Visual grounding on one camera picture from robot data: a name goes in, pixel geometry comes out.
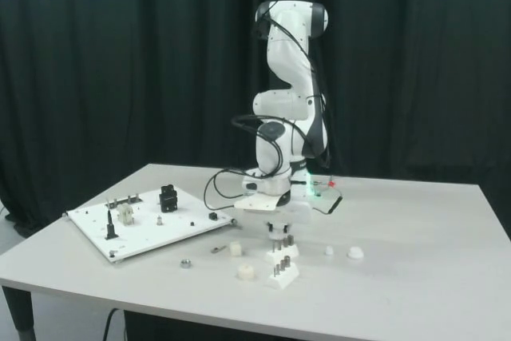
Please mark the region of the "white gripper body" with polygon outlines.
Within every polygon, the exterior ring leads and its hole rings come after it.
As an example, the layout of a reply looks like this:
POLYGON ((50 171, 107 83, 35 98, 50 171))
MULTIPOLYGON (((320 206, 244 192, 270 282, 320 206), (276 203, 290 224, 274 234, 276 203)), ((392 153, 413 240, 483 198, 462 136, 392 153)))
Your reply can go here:
POLYGON ((238 209, 260 221, 273 224, 307 224, 312 214, 311 206, 304 201, 292 201, 277 207, 269 200, 241 200, 238 209))

